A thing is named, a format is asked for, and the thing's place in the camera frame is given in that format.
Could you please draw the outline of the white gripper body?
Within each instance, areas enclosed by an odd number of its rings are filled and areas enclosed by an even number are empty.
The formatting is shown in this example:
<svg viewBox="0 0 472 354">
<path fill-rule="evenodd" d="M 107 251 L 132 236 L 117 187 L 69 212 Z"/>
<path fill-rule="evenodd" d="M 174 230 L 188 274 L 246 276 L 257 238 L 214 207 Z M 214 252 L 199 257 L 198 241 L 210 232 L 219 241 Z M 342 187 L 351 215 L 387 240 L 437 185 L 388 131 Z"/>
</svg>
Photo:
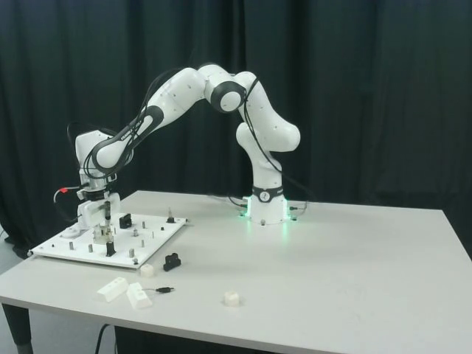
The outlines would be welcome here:
<svg viewBox="0 0 472 354">
<path fill-rule="evenodd" d="M 110 194 L 106 199 L 86 201 L 77 208 L 79 227 L 95 227 L 104 224 L 106 216 L 110 218 L 120 210 L 119 194 Z"/>
</svg>

